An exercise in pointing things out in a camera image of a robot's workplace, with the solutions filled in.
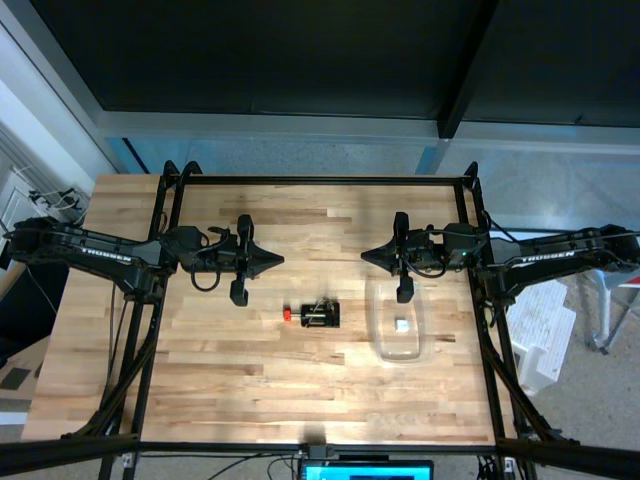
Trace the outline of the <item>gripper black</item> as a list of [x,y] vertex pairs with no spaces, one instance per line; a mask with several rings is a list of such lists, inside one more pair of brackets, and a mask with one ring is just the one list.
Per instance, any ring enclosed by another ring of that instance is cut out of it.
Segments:
[[253,236],[254,224],[251,217],[248,214],[240,215],[237,222],[237,234],[230,235],[218,250],[221,271],[236,275],[230,285],[230,298],[236,306],[248,304],[249,294],[245,288],[248,276],[255,278],[266,270],[284,263],[283,256],[251,243]]
[[362,252],[361,259],[389,274],[396,274],[398,271],[400,280],[396,290],[397,301],[409,303],[414,295],[414,282],[409,272],[426,279],[439,277],[439,274],[428,273],[430,268],[416,265],[423,259],[423,255],[428,255],[430,262],[434,262],[432,242],[428,231],[409,228],[409,216],[405,212],[396,213],[393,233],[395,239],[392,238],[380,247]]

